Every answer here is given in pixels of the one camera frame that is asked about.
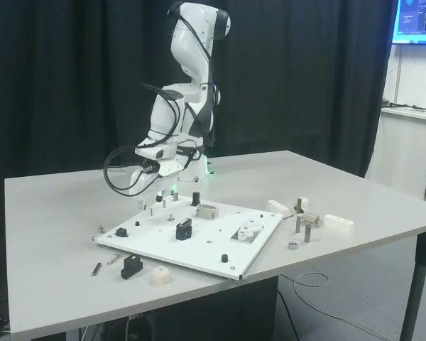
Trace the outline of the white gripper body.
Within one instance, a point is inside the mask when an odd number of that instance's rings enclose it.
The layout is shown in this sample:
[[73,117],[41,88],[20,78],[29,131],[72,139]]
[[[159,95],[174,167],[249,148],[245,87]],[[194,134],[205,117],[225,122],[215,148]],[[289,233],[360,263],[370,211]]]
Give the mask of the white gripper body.
[[131,175],[128,189],[131,196],[156,196],[165,192],[164,180],[159,173],[144,173],[142,168],[137,168]]

